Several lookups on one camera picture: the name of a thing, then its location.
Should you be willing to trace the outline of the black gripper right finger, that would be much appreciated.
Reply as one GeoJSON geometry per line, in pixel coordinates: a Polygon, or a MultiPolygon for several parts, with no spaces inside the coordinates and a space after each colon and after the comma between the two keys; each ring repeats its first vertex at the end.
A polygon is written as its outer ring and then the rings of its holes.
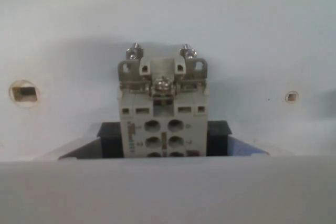
{"type": "Polygon", "coordinates": [[[209,156],[253,156],[269,153],[232,137],[227,121],[208,122],[208,155],[209,156]]]}

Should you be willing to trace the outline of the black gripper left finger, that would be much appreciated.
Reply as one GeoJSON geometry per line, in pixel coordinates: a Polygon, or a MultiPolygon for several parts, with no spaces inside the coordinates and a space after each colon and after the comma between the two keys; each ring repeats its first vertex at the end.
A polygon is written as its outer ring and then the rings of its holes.
{"type": "Polygon", "coordinates": [[[94,140],[78,140],[65,148],[58,159],[121,158],[119,122],[103,122],[94,140]]]}

